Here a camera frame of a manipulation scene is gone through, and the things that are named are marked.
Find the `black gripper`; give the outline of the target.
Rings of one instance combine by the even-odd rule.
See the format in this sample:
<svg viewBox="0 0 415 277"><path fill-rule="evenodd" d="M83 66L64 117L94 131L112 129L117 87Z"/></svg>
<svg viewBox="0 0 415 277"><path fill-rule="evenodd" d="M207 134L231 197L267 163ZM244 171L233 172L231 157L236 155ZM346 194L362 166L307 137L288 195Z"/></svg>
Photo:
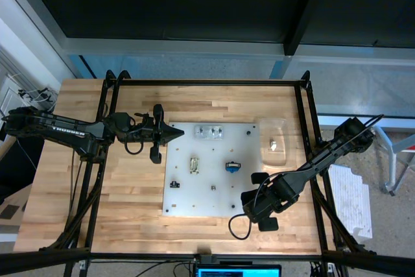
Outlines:
<svg viewBox="0 0 415 277"><path fill-rule="evenodd" d="M150 148L150 160L152 163L161 163L161 135L162 129L161 124L164 117L164 111L162 105L156 104L153 107L153 116L149 114L142 115L142 122L137 132L137 141L140 142L143 147L144 143L152 143L153 146ZM184 131L170 126L166 123L163 124L163 145L168 144L170 141L180 138L184 135Z"/></svg>
<svg viewBox="0 0 415 277"><path fill-rule="evenodd" d="M257 224L260 232L272 232L279 229L276 217L271 217L281 207L281 199L275 189L269 186L271 177L268 173L252 173L251 182L258 184L256 189L241 193L244 214L251 223Z"/></svg>

